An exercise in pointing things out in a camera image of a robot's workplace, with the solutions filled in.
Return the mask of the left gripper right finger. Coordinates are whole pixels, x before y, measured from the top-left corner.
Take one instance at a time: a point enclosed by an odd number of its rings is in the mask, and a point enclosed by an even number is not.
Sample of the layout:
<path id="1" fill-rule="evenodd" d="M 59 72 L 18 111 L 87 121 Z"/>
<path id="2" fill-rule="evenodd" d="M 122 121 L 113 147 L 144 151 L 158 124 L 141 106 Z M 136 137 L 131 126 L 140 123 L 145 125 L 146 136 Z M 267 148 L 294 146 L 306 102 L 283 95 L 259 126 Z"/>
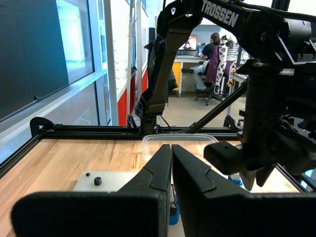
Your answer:
<path id="1" fill-rule="evenodd" d="M 312 237 L 313 193 L 250 193 L 180 145 L 172 146 L 173 183 L 188 237 Z"/>

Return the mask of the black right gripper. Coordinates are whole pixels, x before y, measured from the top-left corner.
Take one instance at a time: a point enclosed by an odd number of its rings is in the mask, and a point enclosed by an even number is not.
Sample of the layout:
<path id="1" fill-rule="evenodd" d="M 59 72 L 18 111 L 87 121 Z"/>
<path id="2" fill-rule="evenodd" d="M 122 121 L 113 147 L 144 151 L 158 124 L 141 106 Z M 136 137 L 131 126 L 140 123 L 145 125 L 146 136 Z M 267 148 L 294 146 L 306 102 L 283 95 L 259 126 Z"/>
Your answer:
<path id="1" fill-rule="evenodd" d="M 300 174 L 316 166 L 316 65 L 285 72 L 252 64 L 248 69 L 241 148 L 219 142 L 204 157 L 224 174 L 240 172 L 251 191 L 264 186 L 276 164 Z"/>

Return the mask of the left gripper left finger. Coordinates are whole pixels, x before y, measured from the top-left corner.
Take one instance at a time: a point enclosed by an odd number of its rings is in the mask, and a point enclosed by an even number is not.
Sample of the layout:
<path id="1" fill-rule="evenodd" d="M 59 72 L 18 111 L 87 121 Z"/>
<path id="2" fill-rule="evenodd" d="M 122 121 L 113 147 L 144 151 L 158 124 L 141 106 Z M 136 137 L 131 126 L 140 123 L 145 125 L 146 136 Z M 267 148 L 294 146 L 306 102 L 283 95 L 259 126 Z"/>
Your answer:
<path id="1" fill-rule="evenodd" d="M 162 145 L 116 192 L 37 192 L 18 200 L 11 222 L 18 237 L 165 237 L 172 154 Z"/>

